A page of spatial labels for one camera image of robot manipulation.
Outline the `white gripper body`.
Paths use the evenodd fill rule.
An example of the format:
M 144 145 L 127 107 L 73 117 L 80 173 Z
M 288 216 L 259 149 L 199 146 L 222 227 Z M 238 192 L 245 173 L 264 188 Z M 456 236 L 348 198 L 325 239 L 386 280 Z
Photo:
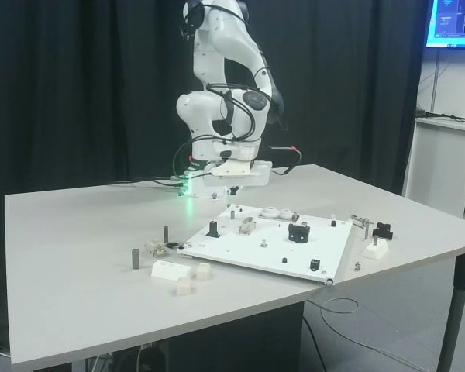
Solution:
M 269 182 L 271 161 L 228 159 L 206 171 L 204 184 L 209 187 L 265 186 Z

